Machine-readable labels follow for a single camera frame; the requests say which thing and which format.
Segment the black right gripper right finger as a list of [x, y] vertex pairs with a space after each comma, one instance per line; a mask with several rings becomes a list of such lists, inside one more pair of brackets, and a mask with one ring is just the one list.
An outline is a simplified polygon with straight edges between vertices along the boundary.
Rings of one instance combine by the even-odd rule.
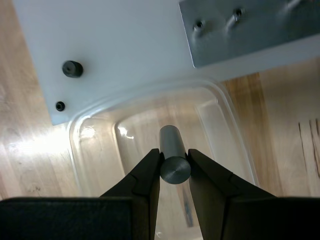
[[231, 202], [274, 198], [271, 193], [244, 180], [196, 149], [189, 149], [189, 188], [202, 237], [222, 240]]

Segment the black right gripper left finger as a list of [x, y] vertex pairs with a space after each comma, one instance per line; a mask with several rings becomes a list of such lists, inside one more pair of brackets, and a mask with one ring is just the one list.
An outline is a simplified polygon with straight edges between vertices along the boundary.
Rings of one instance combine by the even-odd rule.
[[107, 240], [153, 240], [160, 194], [160, 150], [155, 148], [115, 186], [101, 195], [109, 212]]

